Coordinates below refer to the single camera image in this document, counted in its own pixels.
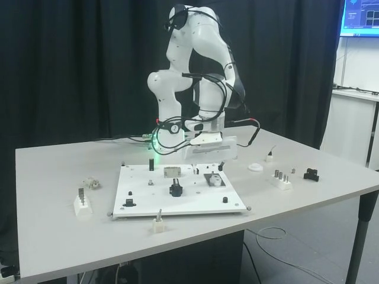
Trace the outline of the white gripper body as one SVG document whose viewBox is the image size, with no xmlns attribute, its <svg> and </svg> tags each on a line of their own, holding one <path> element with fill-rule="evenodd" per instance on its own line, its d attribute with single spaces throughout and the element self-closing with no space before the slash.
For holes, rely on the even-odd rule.
<svg viewBox="0 0 379 284">
<path fill-rule="evenodd" d="M 224 137 L 222 142 L 186 147 L 182 152 L 186 163 L 221 163 L 237 158 L 237 137 Z"/>
</svg>

